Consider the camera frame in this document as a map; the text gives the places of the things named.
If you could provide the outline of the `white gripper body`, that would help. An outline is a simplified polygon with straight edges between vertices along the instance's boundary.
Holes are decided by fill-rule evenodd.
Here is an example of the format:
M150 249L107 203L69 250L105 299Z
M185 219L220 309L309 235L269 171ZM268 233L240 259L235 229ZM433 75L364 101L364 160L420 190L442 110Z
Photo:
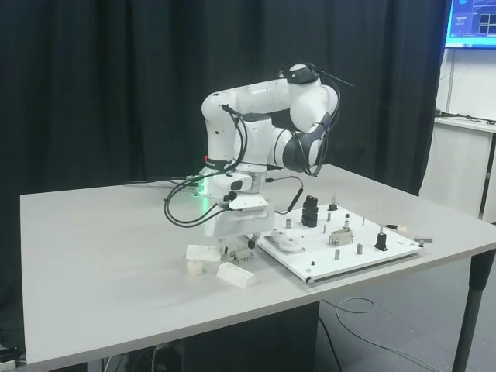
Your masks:
M221 214L205 223L204 232L212 238L245 236L266 232L274 227L274 212L242 213L240 211Z

